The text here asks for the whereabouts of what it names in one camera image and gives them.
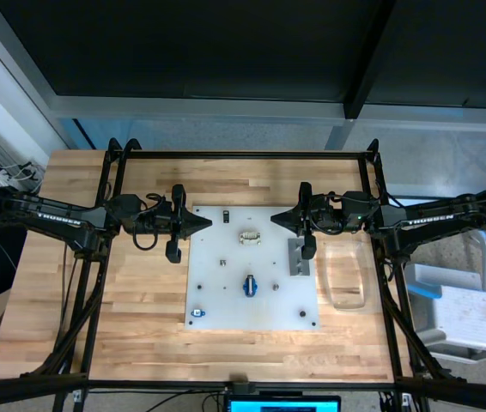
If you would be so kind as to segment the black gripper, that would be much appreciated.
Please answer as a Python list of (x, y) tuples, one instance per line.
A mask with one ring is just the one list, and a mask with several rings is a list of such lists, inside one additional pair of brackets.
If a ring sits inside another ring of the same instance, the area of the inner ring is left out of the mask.
[(314, 232), (333, 234), (333, 208), (327, 195), (314, 195), (312, 186), (302, 182), (299, 189), (299, 203), (291, 209), (275, 213), (270, 220), (272, 223), (289, 230), (296, 237), (304, 238), (301, 256), (310, 260), (317, 251)]
[(184, 239), (189, 239), (194, 233), (200, 232), (212, 226), (211, 220), (200, 215), (193, 214), (185, 207), (186, 193), (184, 186), (176, 184), (172, 188), (171, 201), (160, 206), (156, 215), (156, 227), (159, 234), (169, 234), (170, 240), (166, 243), (165, 255), (170, 263), (179, 263), (182, 252), (179, 248), (179, 240), (182, 238), (184, 227)]

